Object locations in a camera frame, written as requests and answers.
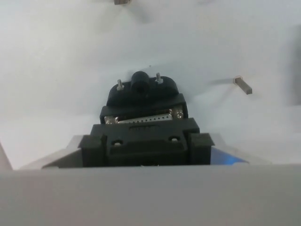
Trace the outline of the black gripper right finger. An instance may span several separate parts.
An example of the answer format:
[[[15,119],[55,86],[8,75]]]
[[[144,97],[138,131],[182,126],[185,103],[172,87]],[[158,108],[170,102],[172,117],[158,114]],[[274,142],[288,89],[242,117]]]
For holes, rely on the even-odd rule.
[[[189,134],[190,165],[234,165],[249,162],[237,153],[215,146],[209,133]]]

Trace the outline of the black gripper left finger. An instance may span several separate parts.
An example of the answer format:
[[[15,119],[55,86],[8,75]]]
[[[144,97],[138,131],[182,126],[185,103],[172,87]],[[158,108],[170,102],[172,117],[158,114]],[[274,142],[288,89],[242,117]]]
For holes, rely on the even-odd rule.
[[[107,136],[74,136],[65,149],[43,159],[42,168],[76,169],[100,167],[104,161]]]

